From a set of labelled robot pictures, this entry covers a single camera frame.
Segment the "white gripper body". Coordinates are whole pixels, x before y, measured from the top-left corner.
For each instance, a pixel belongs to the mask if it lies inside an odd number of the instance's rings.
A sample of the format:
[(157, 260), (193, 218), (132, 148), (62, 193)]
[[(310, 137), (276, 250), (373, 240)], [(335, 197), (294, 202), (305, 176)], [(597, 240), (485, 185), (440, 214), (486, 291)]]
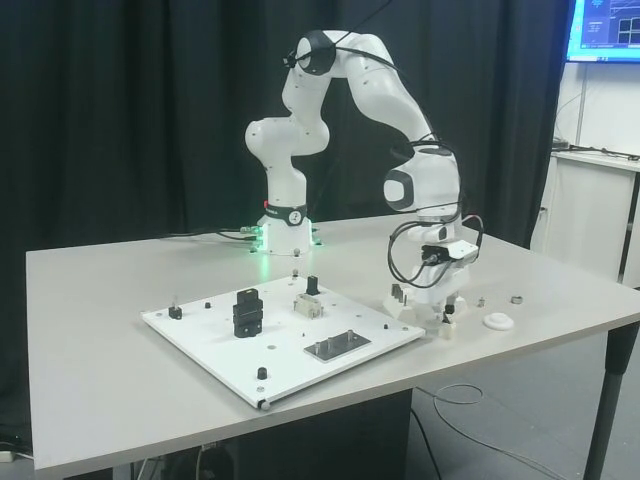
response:
[(445, 266), (446, 263), (425, 267), (413, 280), (414, 286), (407, 287), (408, 300), (421, 305), (435, 306), (451, 296), (456, 296), (470, 280), (469, 268), (449, 266), (442, 274)]

